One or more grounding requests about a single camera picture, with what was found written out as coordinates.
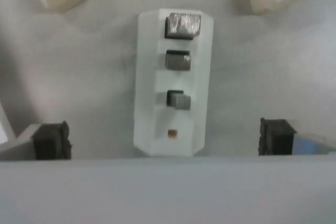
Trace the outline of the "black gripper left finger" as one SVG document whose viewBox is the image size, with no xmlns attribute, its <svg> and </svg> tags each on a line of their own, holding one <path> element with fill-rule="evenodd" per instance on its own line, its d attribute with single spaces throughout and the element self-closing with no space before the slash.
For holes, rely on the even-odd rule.
<svg viewBox="0 0 336 224">
<path fill-rule="evenodd" d="M 1 144 L 1 160 L 71 160 L 69 132 L 66 121 L 32 124 L 17 139 Z"/>
</svg>

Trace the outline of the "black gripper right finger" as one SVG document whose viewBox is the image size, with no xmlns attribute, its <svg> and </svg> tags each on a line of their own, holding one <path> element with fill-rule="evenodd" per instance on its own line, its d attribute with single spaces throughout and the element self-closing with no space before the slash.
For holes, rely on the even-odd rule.
<svg viewBox="0 0 336 224">
<path fill-rule="evenodd" d="M 335 154 L 335 140 L 299 133 L 285 119 L 260 119 L 258 155 L 327 155 Z"/>
</svg>

